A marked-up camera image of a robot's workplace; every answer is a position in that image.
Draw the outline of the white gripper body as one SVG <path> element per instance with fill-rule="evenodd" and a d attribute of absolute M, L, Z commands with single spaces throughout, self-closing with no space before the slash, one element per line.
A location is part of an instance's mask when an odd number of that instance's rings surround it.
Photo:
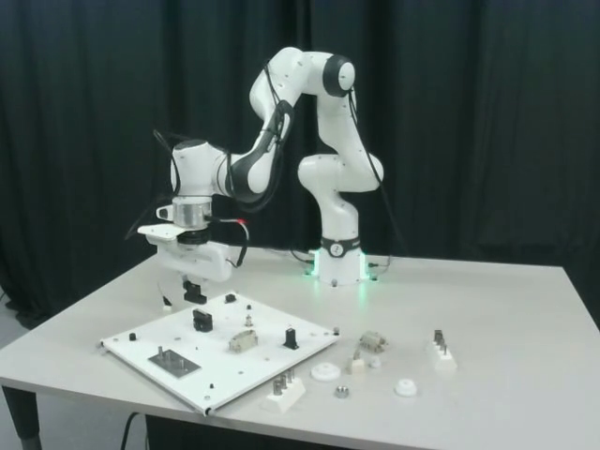
<path fill-rule="evenodd" d="M 231 248 L 209 241 L 202 245 L 182 245 L 177 241 L 157 245 L 160 263 L 189 278 L 203 278 L 216 282 L 228 280 L 233 266 L 228 262 Z"/>

